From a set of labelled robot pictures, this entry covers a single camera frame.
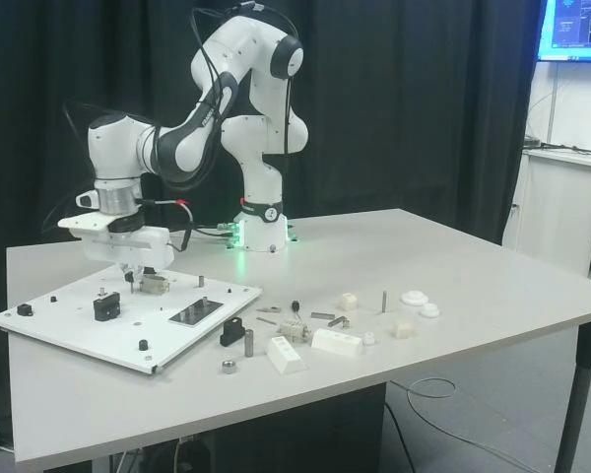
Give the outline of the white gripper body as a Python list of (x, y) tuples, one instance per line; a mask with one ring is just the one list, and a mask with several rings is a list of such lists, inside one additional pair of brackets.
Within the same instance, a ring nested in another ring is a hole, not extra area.
[(85, 254), (96, 261), (162, 270), (174, 260), (166, 228), (145, 226), (122, 234), (86, 232), (82, 235), (82, 242)]

